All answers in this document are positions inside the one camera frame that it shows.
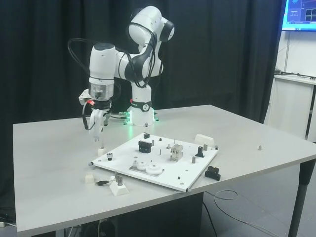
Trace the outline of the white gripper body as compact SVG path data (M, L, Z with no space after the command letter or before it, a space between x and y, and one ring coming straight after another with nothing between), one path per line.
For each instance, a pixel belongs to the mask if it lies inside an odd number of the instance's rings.
M99 138L101 130L104 124L104 111L100 109L94 109L90 115L89 120L89 134L93 138Z

